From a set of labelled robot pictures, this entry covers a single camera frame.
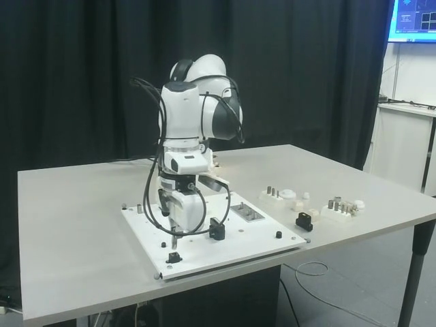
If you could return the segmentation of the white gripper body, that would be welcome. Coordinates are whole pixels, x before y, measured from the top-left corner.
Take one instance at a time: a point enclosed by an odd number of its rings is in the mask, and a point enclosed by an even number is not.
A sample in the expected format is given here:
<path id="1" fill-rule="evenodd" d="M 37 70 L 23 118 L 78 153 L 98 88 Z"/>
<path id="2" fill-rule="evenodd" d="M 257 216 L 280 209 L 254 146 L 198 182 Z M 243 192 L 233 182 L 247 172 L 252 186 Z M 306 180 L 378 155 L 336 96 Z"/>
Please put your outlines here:
<path id="1" fill-rule="evenodd" d="M 170 194 L 169 222 L 176 223 L 183 229 L 183 233 L 199 232 L 204 227 L 206 202 L 201 191 L 179 192 Z"/>

